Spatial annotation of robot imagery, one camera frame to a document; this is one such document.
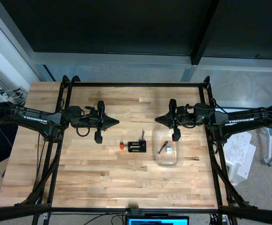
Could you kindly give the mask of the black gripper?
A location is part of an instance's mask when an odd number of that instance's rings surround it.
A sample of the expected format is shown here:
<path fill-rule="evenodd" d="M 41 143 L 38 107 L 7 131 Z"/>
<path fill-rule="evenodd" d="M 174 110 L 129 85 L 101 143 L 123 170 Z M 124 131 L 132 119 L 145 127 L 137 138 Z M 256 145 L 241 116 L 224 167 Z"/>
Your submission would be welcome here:
<path fill-rule="evenodd" d="M 169 129 L 173 129 L 172 140 L 177 142 L 181 137 L 181 131 L 178 126 L 190 128 L 190 126 L 182 123 L 182 120 L 187 115 L 188 113 L 186 112 L 186 107 L 177 106 L 176 100 L 171 99 L 169 101 L 169 112 L 163 116 L 155 118 L 155 122 L 160 123 Z"/>
<path fill-rule="evenodd" d="M 94 110 L 93 115 L 90 116 L 89 119 L 89 128 L 96 128 L 94 134 L 94 140 L 96 143 L 102 143 L 103 137 L 101 135 L 101 131 L 103 130 L 103 115 L 104 120 L 107 121 L 105 123 L 105 128 L 110 128 L 119 124 L 119 120 L 109 117 L 107 114 L 104 114 L 105 105 L 103 101 L 98 101 L 97 109 Z"/>

